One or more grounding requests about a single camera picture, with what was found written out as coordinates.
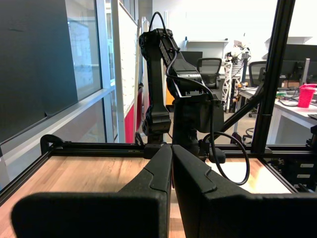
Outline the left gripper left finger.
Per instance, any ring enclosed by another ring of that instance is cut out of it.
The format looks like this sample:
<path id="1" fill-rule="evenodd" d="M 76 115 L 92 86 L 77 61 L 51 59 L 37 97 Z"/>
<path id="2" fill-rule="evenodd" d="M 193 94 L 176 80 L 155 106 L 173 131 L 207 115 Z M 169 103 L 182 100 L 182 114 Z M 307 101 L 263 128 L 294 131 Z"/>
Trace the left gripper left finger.
<path id="1" fill-rule="evenodd" d="M 11 223 L 19 238 L 166 238 L 172 149 L 162 146 L 116 193 L 44 192 L 19 200 Z"/>

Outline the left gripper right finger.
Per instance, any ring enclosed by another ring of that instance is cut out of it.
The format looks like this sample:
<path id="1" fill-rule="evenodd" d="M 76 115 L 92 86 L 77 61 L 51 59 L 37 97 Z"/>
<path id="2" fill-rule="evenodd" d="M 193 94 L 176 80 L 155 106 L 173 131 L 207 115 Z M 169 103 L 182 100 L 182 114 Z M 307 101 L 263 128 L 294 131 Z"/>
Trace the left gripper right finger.
<path id="1" fill-rule="evenodd" d="M 314 238 L 317 197 L 310 193 L 252 194 L 179 145 L 173 182 L 188 238 Z"/>

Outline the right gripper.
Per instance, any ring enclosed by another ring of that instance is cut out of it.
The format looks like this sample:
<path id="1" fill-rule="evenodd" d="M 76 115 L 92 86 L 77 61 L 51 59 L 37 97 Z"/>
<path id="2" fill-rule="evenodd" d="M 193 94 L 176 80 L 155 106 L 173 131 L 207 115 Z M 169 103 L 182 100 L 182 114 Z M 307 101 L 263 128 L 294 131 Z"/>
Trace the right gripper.
<path id="1" fill-rule="evenodd" d="M 212 163 L 216 163 L 216 156 L 217 161 L 220 164 L 224 164 L 226 162 L 226 156 L 224 152 L 216 147 L 215 152 L 213 152 L 212 142 L 214 142 L 214 140 L 211 136 L 206 140 L 198 140 L 197 130 L 192 128 L 191 126 L 179 123 L 173 124 L 173 145 L 182 146 L 184 149 L 186 149 L 202 161 L 205 161 L 208 158 Z"/>

